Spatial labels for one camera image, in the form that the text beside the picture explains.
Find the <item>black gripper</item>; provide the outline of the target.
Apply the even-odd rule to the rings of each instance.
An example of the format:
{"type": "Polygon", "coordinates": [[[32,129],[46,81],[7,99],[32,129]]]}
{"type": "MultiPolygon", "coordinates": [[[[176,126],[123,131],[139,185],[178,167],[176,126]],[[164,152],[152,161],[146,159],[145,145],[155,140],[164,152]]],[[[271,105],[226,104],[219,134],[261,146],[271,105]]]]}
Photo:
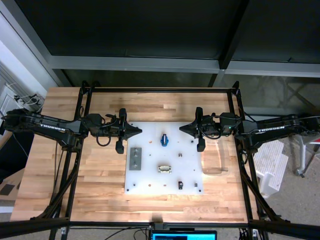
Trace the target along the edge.
{"type": "Polygon", "coordinates": [[[216,124],[214,118],[217,115],[213,112],[211,115],[203,115],[203,109],[197,107],[195,110],[195,129],[194,123],[188,123],[180,126],[179,130],[185,134],[198,139],[196,146],[197,152],[201,153],[206,148],[205,138],[210,140],[217,140],[221,137],[221,128],[216,124]]]}
{"type": "MultiPolygon", "coordinates": [[[[119,110],[118,116],[107,114],[107,117],[111,118],[110,122],[106,124],[103,130],[103,136],[109,138],[118,138],[115,143],[115,150],[118,154],[124,153],[123,140],[125,139],[126,124],[127,124],[127,111],[125,108],[119,110]]],[[[141,134],[142,129],[135,126],[133,123],[128,125],[128,138],[141,134]]]]}

